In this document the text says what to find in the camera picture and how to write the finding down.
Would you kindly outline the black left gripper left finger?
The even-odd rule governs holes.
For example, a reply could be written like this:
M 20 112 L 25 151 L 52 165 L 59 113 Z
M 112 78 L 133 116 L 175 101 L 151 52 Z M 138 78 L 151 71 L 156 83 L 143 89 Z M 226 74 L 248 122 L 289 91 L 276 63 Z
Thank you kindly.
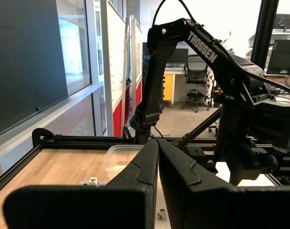
M 149 140 L 104 186 L 25 186 L 3 203 L 10 229 L 152 229 L 158 143 Z

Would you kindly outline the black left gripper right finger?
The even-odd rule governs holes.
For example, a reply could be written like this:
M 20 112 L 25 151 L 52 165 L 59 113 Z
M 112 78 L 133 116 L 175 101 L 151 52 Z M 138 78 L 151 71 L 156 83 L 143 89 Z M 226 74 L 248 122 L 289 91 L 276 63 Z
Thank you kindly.
M 290 186 L 236 187 L 166 140 L 159 175 L 174 229 L 290 229 Z

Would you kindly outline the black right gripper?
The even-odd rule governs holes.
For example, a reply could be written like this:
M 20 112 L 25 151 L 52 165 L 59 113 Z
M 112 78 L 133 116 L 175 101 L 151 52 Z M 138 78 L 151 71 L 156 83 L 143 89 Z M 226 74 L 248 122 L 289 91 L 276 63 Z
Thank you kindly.
M 235 186 L 244 179 L 256 180 L 260 174 L 269 174 L 278 165 L 272 154 L 252 150 L 248 130 L 247 112 L 229 105 L 221 108 L 215 155 L 226 162 L 229 182 Z

